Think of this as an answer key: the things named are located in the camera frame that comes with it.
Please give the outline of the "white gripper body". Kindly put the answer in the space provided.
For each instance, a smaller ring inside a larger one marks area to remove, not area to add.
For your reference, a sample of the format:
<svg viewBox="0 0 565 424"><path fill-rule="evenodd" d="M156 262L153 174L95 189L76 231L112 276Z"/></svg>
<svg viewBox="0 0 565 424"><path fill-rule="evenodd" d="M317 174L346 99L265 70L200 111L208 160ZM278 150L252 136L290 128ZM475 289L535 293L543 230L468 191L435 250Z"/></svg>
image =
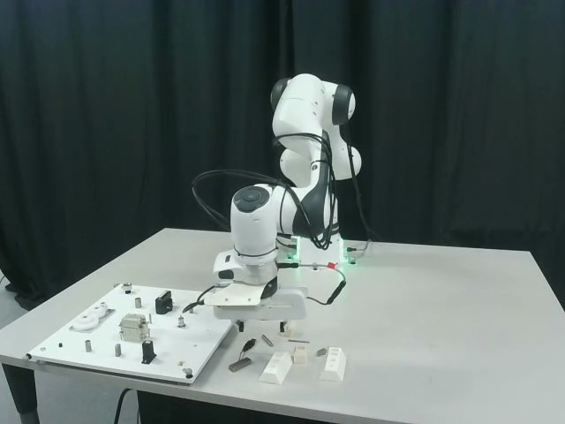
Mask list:
<svg viewBox="0 0 565 424"><path fill-rule="evenodd" d="M218 319L230 321L294 321L307 316L307 289L282 288L255 306L214 306Z"/></svg>

